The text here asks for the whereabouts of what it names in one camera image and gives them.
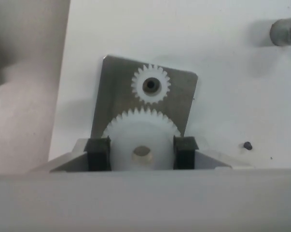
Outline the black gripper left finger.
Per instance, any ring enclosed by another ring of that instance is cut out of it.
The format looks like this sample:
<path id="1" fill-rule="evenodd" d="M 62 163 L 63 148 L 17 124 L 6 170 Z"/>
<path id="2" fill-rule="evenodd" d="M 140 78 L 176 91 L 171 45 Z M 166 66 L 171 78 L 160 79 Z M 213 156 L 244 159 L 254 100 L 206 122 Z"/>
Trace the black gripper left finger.
<path id="1" fill-rule="evenodd" d="M 79 139 L 71 152 L 49 162 L 50 172 L 111 171 L 110 138 Z"/>

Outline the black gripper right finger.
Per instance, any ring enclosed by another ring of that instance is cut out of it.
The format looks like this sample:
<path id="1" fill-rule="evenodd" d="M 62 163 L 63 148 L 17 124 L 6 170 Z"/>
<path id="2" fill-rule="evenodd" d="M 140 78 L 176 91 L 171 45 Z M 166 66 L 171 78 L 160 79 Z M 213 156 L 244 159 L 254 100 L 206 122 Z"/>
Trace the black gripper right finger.
<path id="1" fill-rule="evenodd" d="M 232 168 L 231 165 L 199 151 L 193 136 L 173 136 L 174 170 L 211 170 Z"/>

